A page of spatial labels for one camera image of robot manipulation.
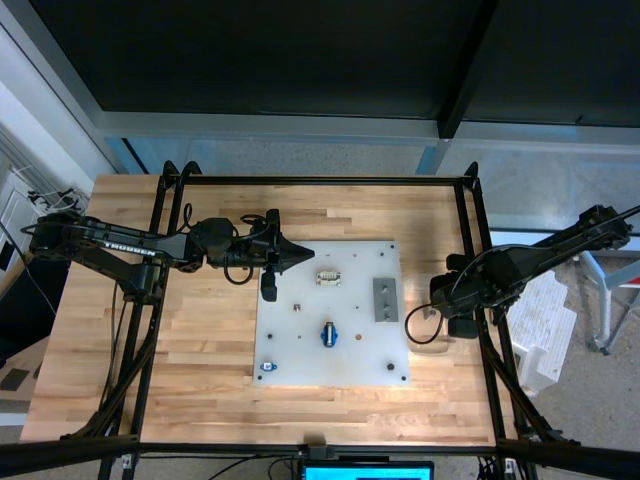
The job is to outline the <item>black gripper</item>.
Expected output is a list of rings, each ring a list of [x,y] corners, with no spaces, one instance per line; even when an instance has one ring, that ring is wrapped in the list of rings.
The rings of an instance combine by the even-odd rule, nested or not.
[[[446,258],[447,272],[430,280],[431,303],[446,320],[448,335],[456,339],[476,339],[479,335],[474,320],[477,286],[463,273],[470,263],[470,257],[450,254]]]
[[[249,214],[247,224],[251,226],[251,252],[262,270],[260,292],[266,302],[273,303],[277,300],[276,274],[313,259],[314,251],[281,233],[278,209],[269,209],[264,215]]]

